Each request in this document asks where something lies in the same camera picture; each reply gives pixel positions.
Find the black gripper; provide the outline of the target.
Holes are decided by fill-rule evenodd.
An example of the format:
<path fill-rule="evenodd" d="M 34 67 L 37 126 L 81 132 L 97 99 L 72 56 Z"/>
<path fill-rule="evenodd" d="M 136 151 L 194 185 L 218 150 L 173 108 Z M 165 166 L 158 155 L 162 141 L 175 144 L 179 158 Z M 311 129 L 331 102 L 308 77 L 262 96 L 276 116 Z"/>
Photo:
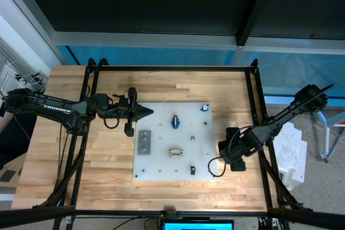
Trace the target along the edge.
<path fill-rule="evenodd" d="M 137 92 L 134 87 L 131 87 L 128 90 L 128 97 L 125 97 L 124 95 L 119 95 L 119 101 L 115 105 L 115 114 L 117 119 L 127 119 L 127 122 L 125 123 L 124 132 L 126 136 L 134 136 L 134 128 L 133 123 L 137 122 L 144 117 L 147 117 L 151 114 L 153 114 L 153 110 L 147 107 L 144 107 L 140 105 L 139 103 L 136 103 L 137 100 Z"/>
<path fill-rule="evenodd" d="M 243 155 L 248 151 L 248 147 L 240 138 L 240 129 L 228 127 L 226 129 L 226 136 L 229 141 L 229 146 L 226 150 L 231 171 L 245 171 L 246 164 L 243 161 Z"/>

